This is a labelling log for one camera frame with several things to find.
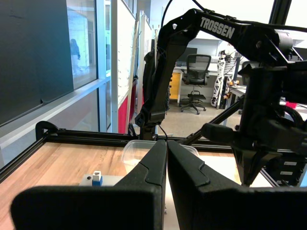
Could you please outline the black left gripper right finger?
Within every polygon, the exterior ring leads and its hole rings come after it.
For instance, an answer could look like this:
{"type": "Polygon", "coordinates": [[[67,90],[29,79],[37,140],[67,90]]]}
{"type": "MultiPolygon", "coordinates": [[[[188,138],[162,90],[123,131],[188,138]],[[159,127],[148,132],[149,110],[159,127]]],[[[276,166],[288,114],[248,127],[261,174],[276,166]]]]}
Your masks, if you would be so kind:
{"type": "Polygon", "coordinates": [[[182,230],[301,230],[307,191],[250,188],[209,167],[175,141],[168,146],[168,178],[182,230]]]}

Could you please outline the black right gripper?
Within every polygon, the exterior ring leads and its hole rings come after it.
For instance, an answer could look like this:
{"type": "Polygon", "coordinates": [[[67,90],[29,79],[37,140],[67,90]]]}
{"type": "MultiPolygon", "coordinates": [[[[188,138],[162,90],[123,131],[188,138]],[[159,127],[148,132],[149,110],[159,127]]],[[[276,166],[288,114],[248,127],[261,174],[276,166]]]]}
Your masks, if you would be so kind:
{"type": "Polygon", "coordinates": [[[237,131],[221,125],[218,119],[227,119],[243,108],[242,103],[242,100],[234,103],[214,121],[204,124],[201,136],[232,146],[241,184],[252,184],[262,168],[270,160],[280,158],[281,153],[248,150],[248,144],[256,142],[269,149],[306,153],[307,122],[298,111],[278,104],[267,108],[255,106],[250,117],[241,117],[243,124],[237,131]]]}

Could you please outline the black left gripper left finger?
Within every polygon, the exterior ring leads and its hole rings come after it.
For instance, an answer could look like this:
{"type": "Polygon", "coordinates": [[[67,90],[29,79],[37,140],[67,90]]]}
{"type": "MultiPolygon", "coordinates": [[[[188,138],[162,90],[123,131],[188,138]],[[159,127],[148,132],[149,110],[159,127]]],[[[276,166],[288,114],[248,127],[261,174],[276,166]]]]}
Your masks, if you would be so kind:
{"type": "Polygon", "coordinates": [[[11,204],[17,230],[161,230],[166,142],[154,144],[114,186],[37,186],[11,204]]]}

